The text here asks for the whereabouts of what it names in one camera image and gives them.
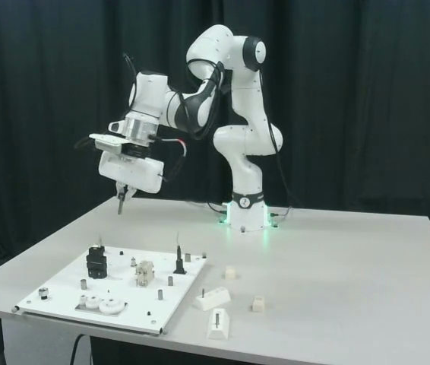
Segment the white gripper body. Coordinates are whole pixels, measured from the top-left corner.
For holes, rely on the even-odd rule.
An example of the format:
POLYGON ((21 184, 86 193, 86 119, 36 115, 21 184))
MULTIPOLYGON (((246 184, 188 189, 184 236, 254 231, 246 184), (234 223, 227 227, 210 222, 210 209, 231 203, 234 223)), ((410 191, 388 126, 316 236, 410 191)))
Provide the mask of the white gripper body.
POLYGON ((147 193, 158 193, 162 185, 164 162, 149 157, 137 158, 103 152, 99 173, 115 182, 147 193))

